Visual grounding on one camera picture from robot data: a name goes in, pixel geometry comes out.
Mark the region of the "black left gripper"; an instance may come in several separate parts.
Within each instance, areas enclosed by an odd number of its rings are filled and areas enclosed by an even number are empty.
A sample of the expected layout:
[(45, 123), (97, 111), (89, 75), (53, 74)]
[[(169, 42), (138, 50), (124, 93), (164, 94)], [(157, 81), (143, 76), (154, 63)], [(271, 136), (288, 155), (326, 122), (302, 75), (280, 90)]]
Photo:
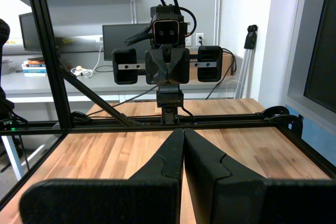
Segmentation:
[(170, 45), (145, 52), (144, 62), (137, 61), (134, 48), (112, 52), (114, 81), (117, 84), (135, 84), (144, 75), (147, 84), (187, 84), (190, 70), (197, 70), (200, 82), (216, 82), (222, 75), (223, 50), (219, 46), (201, 46), (196, 55), (187, 48)]

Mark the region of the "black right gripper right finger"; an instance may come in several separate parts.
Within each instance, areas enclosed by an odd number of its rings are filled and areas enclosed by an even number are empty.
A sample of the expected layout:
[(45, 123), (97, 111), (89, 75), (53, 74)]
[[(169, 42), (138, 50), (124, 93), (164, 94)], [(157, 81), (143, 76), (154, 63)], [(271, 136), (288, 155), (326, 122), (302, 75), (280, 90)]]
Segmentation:
[(197, 223), (335, 223), (334, 180), (267, 179), (194, 130), (184, 134)]

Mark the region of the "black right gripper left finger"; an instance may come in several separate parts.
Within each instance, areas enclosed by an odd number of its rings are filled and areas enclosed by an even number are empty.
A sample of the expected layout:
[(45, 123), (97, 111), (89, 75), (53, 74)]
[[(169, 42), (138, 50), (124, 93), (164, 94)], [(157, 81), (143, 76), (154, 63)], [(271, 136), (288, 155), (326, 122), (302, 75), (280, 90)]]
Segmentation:
[(50, 179), (19, 201), (23, 223), (179, 223), (183, 130), (129, 179)]

